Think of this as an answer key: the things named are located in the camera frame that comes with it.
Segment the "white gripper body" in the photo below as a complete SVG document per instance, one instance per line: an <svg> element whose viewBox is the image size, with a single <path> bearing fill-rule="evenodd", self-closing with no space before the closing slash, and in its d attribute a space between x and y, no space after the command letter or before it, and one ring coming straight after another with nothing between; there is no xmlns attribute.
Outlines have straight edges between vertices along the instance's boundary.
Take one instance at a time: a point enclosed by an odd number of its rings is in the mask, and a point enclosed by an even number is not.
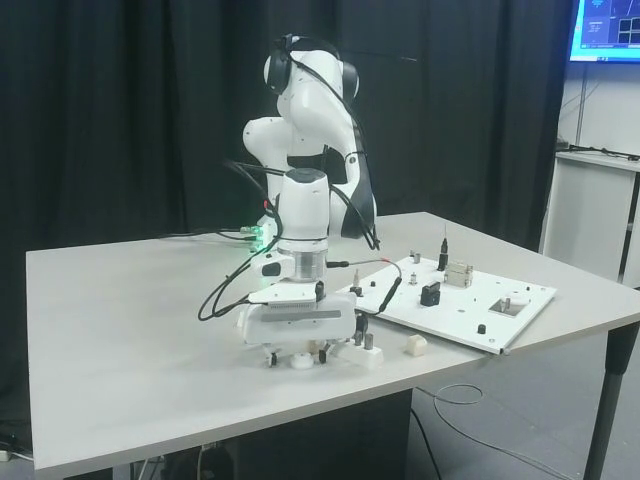
<svg viewBox="0 0 640 480"><path fill-rule="evenodd" d="M354 293L330 293L318 302L249 306L238 326L250 345L344 339L356 330L355 308Z"/></svg>

